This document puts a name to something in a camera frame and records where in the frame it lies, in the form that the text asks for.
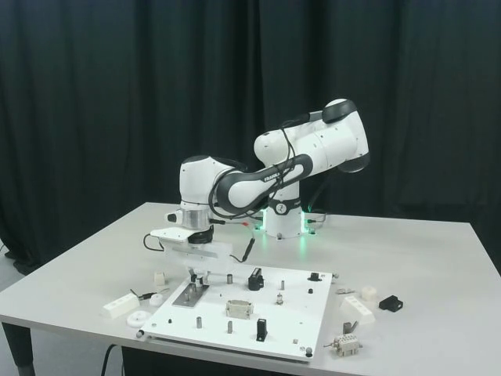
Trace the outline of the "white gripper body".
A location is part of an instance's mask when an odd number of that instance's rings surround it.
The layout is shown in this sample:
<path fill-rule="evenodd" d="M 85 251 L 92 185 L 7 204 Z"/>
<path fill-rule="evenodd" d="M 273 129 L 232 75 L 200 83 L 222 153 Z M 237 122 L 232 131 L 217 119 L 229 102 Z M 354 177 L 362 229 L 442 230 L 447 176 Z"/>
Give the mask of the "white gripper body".
<path fill-rule="evenodd" d="M 232 268 L 230 243 L 190 244 L 164 240 L 163 247 L 170 264 L 193 269 L 195 273 L 225 273 Z"/>

